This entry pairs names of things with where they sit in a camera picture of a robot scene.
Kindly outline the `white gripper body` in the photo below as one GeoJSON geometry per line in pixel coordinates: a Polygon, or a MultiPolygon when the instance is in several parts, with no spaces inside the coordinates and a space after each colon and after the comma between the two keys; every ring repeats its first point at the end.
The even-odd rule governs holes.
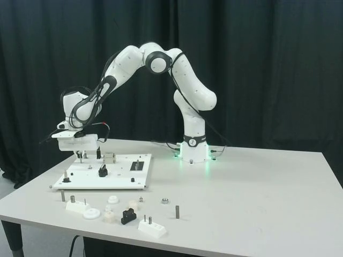
{"type": "Polygon", "coordinates": [[[58,138],[57,141],[61,151],[95,151],[98,148],[96,134],[87,134],[80,138],[58,138]]]}

